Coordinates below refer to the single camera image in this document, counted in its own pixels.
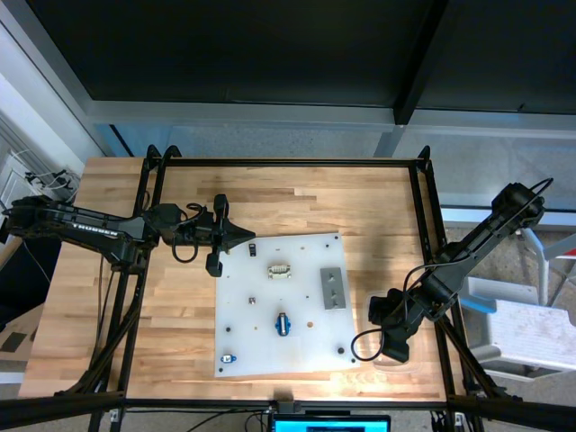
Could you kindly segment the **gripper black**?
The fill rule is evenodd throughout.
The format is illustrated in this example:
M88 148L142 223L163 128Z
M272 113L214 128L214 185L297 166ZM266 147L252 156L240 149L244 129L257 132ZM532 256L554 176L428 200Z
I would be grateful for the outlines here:
M226 250L249 242L256 237L256 233L243 229L230 220L228 217L228 200L225 194L217 194L214 197L213 211L202 208L202 214L197 220L197 245L199 247L209 247L211 252L206 257L206 270L210 276L222 275L222 264L220 262L220 252L222 249L223 237L225 234L224 221L226 221Z
M369 301L369 322L380 330L379 355L407 363L410 359L408 339L411 334L410 326L404 318L402 292L373 295Z

